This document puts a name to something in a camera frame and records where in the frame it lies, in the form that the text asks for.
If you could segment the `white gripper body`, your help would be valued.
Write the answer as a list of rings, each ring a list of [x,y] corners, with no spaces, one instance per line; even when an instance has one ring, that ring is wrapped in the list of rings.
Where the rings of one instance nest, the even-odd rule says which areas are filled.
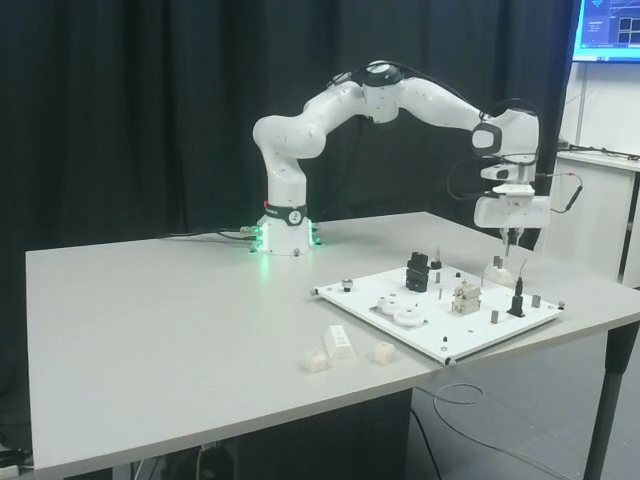
[[[550,221],[550,198],[482,197],[476,201],[474,223],[481,228],[541,229]]]

